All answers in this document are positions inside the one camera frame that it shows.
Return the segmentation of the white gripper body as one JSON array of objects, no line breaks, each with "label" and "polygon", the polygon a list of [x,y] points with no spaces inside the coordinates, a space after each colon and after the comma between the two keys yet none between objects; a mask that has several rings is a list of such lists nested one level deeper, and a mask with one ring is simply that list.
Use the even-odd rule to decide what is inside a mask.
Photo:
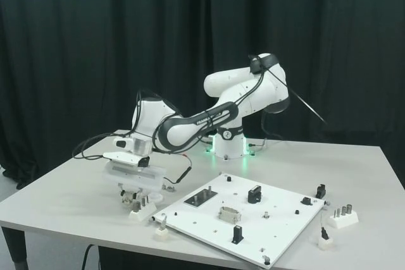
[{"label": "white gripper body", "polygon": [[165,175],[166,169],[156,166],[133,168],[107,164],[104,168],[104,176],[114,183],[122,184],[125,190],[130,188],[161,190]]}]

